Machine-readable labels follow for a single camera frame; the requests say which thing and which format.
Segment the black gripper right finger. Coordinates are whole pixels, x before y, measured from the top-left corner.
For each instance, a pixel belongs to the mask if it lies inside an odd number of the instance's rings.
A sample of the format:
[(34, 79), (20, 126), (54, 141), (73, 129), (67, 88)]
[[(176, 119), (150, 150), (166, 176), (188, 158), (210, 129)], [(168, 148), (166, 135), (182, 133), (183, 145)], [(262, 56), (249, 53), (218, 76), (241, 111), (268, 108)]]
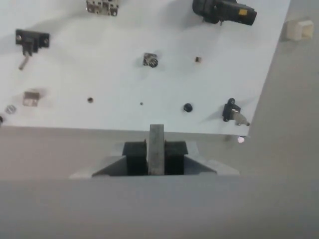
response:
[(216, 171), (204, 164), (198, 156), (194, 142), (165, 141), (164, 174), (165, 175), (199, 175)]

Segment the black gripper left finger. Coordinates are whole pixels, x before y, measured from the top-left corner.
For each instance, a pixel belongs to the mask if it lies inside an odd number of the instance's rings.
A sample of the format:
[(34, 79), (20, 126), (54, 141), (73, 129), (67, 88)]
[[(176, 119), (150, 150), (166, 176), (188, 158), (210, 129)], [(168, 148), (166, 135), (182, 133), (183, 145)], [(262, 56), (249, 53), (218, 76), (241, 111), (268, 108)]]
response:
[(92, 177), (146, 176), (148, 174), (146, 141), (124, 142), (115, 145), (118, 150), (94, 170)]

